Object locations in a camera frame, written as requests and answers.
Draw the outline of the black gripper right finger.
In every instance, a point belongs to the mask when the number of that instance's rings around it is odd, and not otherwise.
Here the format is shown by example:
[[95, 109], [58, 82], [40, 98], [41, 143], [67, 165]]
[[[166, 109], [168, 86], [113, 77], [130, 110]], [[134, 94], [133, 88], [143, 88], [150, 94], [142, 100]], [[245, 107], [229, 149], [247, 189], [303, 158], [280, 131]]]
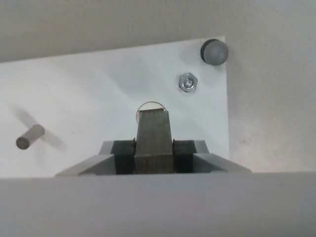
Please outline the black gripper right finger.
[[244, 166], [210, 153], [204, 140], [174, 140], [173, 157], [176, 173], [251, 172]]

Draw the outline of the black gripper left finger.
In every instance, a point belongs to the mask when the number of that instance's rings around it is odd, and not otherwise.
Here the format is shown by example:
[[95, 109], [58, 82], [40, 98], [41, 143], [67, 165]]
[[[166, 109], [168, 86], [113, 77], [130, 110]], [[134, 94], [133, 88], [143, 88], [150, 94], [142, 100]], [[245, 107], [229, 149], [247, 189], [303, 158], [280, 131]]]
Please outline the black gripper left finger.
[[134, 173], [135, 140], [103, 142], [99, 154], [56, 174], [56, 177], [128, 175]]

